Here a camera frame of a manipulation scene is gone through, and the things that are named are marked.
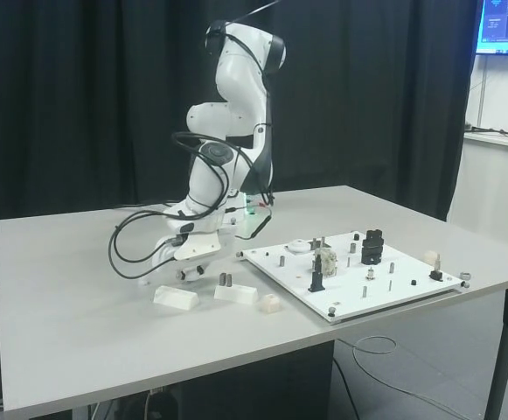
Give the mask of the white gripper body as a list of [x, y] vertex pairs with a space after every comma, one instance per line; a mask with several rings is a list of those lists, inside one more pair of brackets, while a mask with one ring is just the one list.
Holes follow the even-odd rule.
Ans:
[[[195, 282], [202, 278], [208, 268], [208, 261], [204, 257], [192, 258], [191, 260], [177, 260], [175, 254], [184, 243], [183, 238], [161, 238], [155, 247], [155, 252], [151, 257], [152, 271], [148, 274], [148, 279], [153, 283], [170, 282]], [[200, 276], [196, 267], [201, 265], [205, 273]], [[180, 280], [180, 272], [184, 271], [188, 278], [186, 281]]]

